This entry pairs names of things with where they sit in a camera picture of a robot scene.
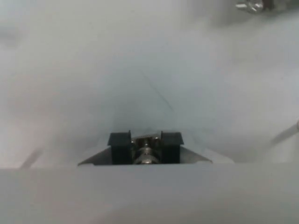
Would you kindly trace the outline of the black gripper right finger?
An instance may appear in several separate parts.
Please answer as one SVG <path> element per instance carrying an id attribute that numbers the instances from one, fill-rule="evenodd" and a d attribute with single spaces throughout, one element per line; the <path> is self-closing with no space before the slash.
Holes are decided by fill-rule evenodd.
<path id="1" fill-rule="evenodd" d="M 213 161 L 185 147 L 181 132 L 164 132 L 160 134 L 162 164 L 195 164 Z"/>

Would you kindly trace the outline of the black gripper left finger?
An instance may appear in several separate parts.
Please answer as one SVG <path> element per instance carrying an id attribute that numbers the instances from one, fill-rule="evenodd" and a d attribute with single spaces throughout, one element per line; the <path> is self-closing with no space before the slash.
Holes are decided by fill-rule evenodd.
<path id="1" fill-rule="evenodd" d="M 81 161 L 78 165 L 132 165 L 131 131 L 110 133 L 108 148 Z"/>

